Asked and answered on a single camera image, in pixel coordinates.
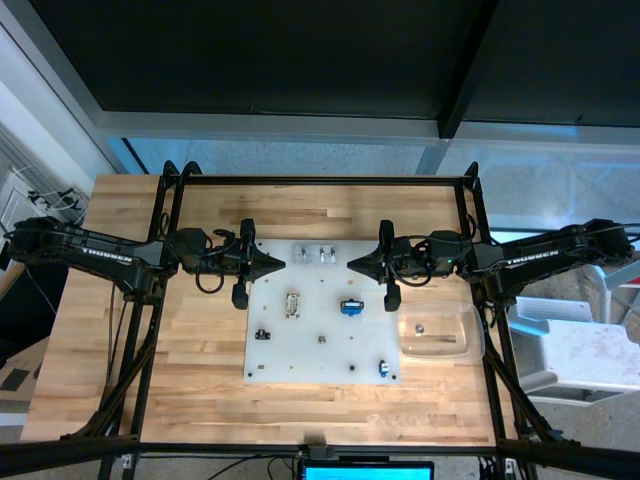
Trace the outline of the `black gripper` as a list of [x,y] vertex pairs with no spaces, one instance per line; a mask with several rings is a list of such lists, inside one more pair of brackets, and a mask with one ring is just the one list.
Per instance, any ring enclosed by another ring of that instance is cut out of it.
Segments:
[[411,236],[396,237],[393,223],[382,220],[379,245],[370,253],[348,262],[347,268],[378,285],[384,285],[384,309],[396,312],[402,301],[400,285],[419,288],[428,284],[425,255],[411,244]]
[[[238,310],[247,310],[249,294],[247,284],[283,270],[286,264],[283,260],[264,252],[260,245],[255,245],[255,223],[253,219],[243,219],[240,223],[240,233],[220,251],[212,256],[213,272],[219,277],[219,284],[211,291],[218,293],[225,284],[227,277],[235,277],[232,285],[231,301]],[[253,263],[260,263],[252,270]]]

